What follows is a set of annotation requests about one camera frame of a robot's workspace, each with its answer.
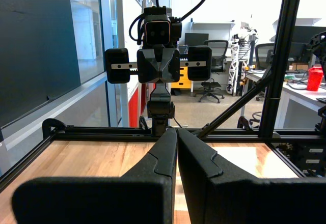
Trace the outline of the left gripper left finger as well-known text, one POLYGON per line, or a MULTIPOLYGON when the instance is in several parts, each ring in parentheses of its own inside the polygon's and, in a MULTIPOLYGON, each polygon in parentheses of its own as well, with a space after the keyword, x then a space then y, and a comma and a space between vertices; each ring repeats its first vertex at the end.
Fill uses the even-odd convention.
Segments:
POLYGON ((168 129, 121 177, 41 177, 21 184, 18 223, 172 223, 177 133, 168 129))

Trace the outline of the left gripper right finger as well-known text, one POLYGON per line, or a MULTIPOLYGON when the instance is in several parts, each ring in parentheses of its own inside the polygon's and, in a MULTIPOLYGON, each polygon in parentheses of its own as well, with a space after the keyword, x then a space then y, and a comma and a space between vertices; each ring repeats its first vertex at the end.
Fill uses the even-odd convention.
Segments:
POLYGON ((192 223, 325 223, 325 178, 257 178, 185 129, 178 164, 192 223))

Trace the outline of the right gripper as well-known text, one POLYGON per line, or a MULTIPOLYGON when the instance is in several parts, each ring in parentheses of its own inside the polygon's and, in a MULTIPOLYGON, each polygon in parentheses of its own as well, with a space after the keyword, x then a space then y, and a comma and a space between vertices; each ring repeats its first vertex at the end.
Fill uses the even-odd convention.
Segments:
POLYGON ((178 48, 139 49, 136 62, 129 61, 126 48, 108 49, 104 56, 110 83, 128 83, 131 75, 137 75, 140 83, 178 82, 181 67, 187 68, 191 81, 208 80, 211 72, 209 46, 190 46, 187 54, 178 48))

